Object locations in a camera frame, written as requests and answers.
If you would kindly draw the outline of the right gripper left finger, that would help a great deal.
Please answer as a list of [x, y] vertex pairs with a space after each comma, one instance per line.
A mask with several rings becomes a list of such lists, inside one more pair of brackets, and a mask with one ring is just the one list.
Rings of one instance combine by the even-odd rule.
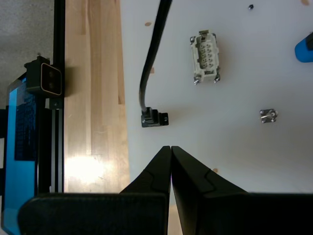
[[50, 193], [19, 210], [23, 235], [165, 235], [171, 148], [162, 147], [120, 193]]

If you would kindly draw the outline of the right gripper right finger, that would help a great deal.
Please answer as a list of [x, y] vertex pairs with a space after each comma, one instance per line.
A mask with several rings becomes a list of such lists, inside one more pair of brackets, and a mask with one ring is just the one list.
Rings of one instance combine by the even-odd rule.
[[172, 184], [185, 235], [310, 235], [311, 194], [252, 193], [172, 147]]

